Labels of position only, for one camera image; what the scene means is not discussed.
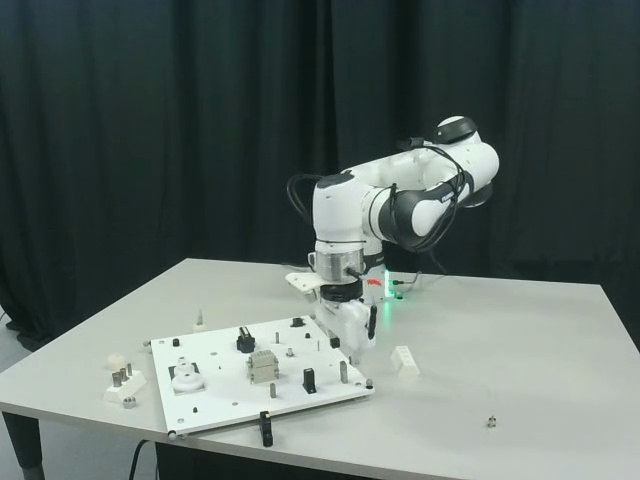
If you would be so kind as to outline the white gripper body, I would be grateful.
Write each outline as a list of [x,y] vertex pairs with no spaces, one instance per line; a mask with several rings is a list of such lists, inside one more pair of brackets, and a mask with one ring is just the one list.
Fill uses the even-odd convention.
[[340,338],[338,349],[345,355],[361,357],[376,345],[376,305],[367,305],[360,300],[320,300],[314,307],[314,314],[329,340]]

